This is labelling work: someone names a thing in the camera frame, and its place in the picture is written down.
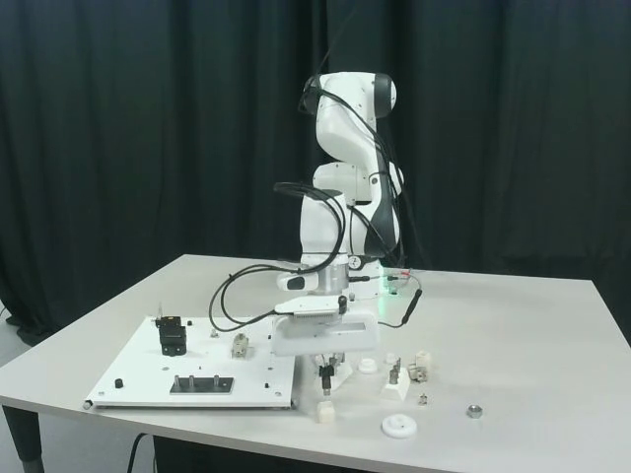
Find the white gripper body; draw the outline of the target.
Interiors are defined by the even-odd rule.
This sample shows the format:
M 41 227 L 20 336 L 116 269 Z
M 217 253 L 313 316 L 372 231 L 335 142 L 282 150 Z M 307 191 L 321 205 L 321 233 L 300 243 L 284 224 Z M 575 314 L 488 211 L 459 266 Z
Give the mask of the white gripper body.
M 274 324 L 272 352 L 303 356 L 366 352 L 380 342 L 379 325 L 370 311 L 351 311 L 336 319 L 285 316 Z

